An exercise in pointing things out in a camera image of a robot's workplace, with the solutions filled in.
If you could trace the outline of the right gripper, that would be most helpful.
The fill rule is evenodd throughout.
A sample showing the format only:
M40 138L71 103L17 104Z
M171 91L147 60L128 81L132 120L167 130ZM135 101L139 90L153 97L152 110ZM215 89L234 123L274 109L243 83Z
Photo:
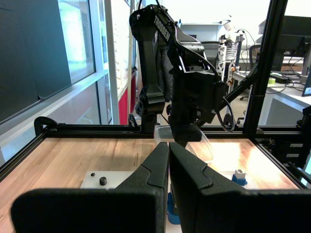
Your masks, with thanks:
M210 72L175 72L173 74L169 123L174 141L179 145L186 146L189 142L202 140L202 132L197 122L205 124L213 121L215 117L214 88L215 75Z

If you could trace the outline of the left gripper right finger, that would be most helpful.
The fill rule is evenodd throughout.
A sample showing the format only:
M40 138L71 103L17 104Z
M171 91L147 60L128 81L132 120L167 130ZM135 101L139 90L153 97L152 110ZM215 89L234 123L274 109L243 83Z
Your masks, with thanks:
M170 177L185 233L301 233L308 189L247 190L171 142Z

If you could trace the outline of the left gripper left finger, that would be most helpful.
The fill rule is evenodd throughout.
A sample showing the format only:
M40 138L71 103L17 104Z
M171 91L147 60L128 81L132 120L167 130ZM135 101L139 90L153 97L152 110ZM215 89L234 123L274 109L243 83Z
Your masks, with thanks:
M114 189L35 189L12 204L18 233L163 233L169 148L159 143Z

